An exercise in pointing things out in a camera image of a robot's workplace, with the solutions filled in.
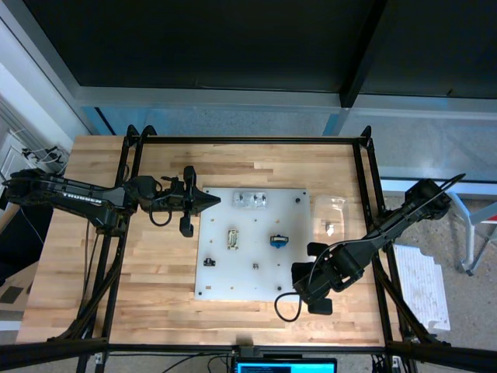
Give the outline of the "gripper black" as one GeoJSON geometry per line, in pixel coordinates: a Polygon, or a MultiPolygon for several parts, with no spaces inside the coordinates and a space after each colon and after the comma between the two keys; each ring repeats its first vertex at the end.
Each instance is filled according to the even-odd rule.
{"type": "MultiPolygon", "coordinates": [[[[168,225],[172,220],[173,212],[182,212],[183,216],[179,220],[179,231],[187,238],[193,237],[193,225],[191,224],[191,215],[193,214],[193,188],[196,185],[196,172],[192,166],[187,166],[183,170],[183,181],[178,177],[162,176],[162,180],[170,182],[168,192],[165,192],[164,206],[169,216],[165,223],[160,226],[168,225]]],[[[194,214],[198,215],[206,209],[216,206],[220,203],[220,198],[210,193],[203,192],[195,188],[194,197],[194,214]]]]}
{"type": "Polygon", "coordinates": [[[297,293],[311,314],[332,314],[332,300],[328,298],[335,278],[333,258],[327,244],[310,242],[307,255],[312,262],[297,263],[297,293]]]}

